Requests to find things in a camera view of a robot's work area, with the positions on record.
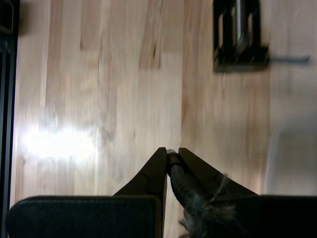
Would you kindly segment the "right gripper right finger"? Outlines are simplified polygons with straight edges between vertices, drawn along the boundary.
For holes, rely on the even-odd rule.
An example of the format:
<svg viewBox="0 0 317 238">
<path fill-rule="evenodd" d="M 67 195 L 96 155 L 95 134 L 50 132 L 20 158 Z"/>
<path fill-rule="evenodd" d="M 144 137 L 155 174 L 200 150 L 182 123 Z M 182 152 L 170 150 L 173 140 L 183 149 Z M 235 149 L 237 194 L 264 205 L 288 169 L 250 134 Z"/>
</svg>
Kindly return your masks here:
<svg viewBox="0 0 317 238">
<path fill-rule="evenodd" d="M 186 148 L 178 200 L 189 238 L 315 238 L 315 196 L 259 195 Z"/>
</svg>

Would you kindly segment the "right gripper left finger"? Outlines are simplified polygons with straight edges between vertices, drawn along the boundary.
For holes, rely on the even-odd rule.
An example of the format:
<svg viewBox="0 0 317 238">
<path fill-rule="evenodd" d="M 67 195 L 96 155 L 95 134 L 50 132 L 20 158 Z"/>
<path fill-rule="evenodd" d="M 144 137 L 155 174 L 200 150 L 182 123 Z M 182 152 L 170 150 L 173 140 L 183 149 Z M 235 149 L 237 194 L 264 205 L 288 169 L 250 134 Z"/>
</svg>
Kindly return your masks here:
<svg viewBox="0 0 317 238">
<path fill-rule="evenodd" d="M 112 196 L 34 196 L 6 216 L 11 238 L 161 238 L 167 150 L 159 148 Z"/>
</svg>

